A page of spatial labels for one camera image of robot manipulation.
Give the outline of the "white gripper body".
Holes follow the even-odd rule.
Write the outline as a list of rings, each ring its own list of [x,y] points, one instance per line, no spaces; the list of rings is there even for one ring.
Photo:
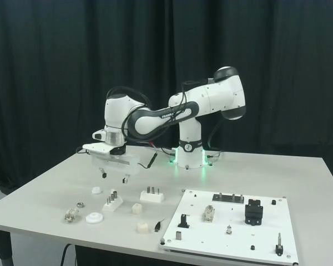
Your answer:
[[[134,175],[139,172],[140,159],[133,155],[111,155],[110,153],[91,152],[92,165],[97,167],[101,173],[111,171],[120,172],[125,175]]]

